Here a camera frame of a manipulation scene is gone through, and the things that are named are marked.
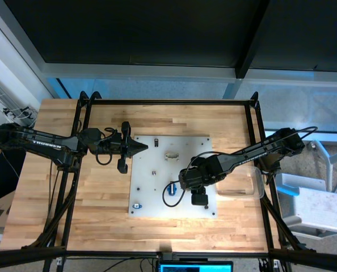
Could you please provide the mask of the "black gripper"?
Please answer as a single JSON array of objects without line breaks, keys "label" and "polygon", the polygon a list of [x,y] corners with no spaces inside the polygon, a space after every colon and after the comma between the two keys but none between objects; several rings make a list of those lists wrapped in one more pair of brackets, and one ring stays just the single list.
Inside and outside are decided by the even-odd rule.
[{"label": "black gripper", "polygon": [[206,194],[204,181],[207,178],[207,171],[203,167],[193,167],[182,169],[179,172],[180,188],[191,191],[192,194]]},{"label": "black gripper", "polygon": [[[114,140],[111,142],[113,148],[113,154],[120,155],[120,159],[117,161],[117,169],[122,174],[127,174],[128,165],[126,164],[126,158],[128,157],[128,139],[130,137],[130,124],[128,121],[124,121],[121,124],[121,133],[118,133]],[[129,146],[132,147],[129,150],[129,156],[143,152],[148,149],[148,146],[144,143],[135,141],[133,138],[129,139]]]}]

